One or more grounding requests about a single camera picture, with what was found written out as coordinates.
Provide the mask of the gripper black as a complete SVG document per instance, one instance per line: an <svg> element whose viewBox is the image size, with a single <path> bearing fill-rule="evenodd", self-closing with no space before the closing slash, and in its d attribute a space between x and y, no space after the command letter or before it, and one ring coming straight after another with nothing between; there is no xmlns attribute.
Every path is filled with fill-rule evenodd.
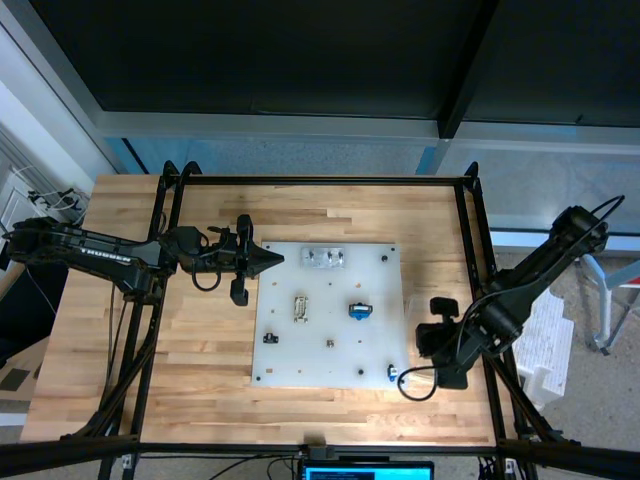
<svg viewBox="0 0 640 480"><path fill-rule="evenodd" d="M248 274L249 250L253 238L253 223L250 216L242 214L237 218L236 232L229 228L210 226L210 232L218 233L218 242L210 251L209 266L221 278L223 273L233 273L235 278L230 284L230 297L236 306L247 306L249 293L245 288ZM256 259L251 264L251 277L256 278L262 272L284 262L284 256L251 243L251 257Z"/></svg>
<svg viewBox="0 0 640 480"><path fill-rule="evenodd" d="M459 324L458 302L451 298L434 297L430 300L433 315L441 316L437 324L421 323L417 326L417 349L421 357L432 357L436 367L437 385L442 389L464 390L468 387L466 372L456 360Z"/></svg>

